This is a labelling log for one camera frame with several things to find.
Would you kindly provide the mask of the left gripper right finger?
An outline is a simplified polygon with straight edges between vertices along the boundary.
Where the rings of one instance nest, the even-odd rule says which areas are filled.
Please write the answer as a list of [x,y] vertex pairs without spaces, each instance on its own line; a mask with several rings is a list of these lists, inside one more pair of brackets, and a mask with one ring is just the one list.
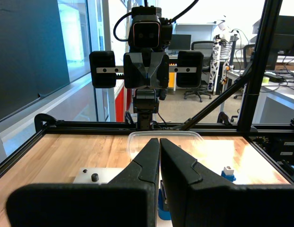
[[168,139],[160,168],[175,227],[294,227],[294,185],[236,185]]

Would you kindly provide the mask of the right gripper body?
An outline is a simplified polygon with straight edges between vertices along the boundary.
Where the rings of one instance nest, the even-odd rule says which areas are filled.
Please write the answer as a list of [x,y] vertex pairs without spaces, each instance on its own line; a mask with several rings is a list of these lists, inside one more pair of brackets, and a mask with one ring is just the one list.
[[[149,87],[147,78],[148,68],[151,61],[151,53],[146,50],[141,52],[143,64],[146,69],[146,86]],[[175,66],[170,65],[169,74],[176,74],[176,84],[182,88],[194,88],[200,85],[204,56],[198,51],[180,51]],[[116,66],[113,51],[94,51],[89,55],[92,84],[95,88],[114,88],[116,81],[125,81],[124,65]]]

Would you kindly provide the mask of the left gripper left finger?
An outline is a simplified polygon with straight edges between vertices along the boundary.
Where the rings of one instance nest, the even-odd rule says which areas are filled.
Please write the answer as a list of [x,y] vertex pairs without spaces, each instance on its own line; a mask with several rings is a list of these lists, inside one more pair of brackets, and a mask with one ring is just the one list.
[[6,202],[13,227],[154,227],[160,144],[153,138],[107,184],[38,183]]

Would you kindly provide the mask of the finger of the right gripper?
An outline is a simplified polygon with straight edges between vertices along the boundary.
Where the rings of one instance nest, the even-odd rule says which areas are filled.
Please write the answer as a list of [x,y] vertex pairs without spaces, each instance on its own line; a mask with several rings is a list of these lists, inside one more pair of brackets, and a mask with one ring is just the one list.
[[142,88],[146,86],[146,69],[140,52],[124,54],[125,87]]
[[152,52],[147,72],[149,87],[166,89],[169,83],[169,56],[165,52]]

